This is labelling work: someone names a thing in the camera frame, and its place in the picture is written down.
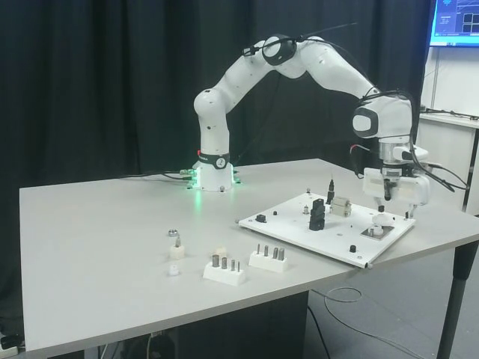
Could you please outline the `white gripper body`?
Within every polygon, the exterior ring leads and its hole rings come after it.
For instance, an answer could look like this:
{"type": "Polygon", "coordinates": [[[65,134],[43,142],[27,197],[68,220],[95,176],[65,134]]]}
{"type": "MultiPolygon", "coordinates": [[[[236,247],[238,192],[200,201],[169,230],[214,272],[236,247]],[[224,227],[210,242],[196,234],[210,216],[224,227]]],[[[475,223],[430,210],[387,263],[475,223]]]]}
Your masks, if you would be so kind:
{"type": "Polygon", "coordinates": [[[430,181],[422,175],[386,176],[380,169],[365,168],[363,192],[381,201],[398,200],[412,206],[423,206],[430,201],[430,181]]]}

